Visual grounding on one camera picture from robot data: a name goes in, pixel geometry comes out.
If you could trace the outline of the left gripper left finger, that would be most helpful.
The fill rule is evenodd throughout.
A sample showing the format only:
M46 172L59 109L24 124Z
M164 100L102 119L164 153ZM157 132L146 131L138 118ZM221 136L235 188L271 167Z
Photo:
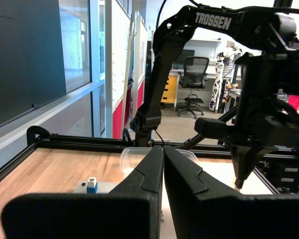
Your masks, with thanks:
M157 239L163 150L153 147L107 194L25 194L9 201L1 224L8 239Z

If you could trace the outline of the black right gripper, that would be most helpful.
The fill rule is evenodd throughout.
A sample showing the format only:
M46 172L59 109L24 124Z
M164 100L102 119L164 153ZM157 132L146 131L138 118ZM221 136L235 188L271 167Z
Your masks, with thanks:
M218 119L199 118L194 127L204 138L220 139L233 145L231 155L237 188L243 187L255 165L263 157L264 147L299 148L297 124L282 124L273 117L261 117L250 129L247 126L247 122L227 125Z

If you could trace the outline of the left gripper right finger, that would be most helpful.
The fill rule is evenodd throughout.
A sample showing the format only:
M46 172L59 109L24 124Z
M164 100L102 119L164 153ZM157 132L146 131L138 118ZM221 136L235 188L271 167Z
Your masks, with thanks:
M179 239L299 239L299 195L244 195L171 146L164 181Z

